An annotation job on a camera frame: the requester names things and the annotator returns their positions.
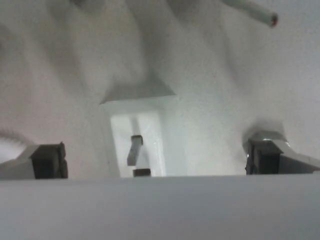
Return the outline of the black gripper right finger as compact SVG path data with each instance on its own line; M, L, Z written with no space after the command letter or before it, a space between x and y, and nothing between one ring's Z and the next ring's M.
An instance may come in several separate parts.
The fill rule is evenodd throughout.
M320 160L295 152L283 140L248 140L247 175L289 175L320 172Z

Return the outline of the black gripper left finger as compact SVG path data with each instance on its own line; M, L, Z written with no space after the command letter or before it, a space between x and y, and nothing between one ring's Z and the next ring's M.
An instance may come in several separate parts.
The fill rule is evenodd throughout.
M2 180L67 179L68 163L63 142L0 148Z

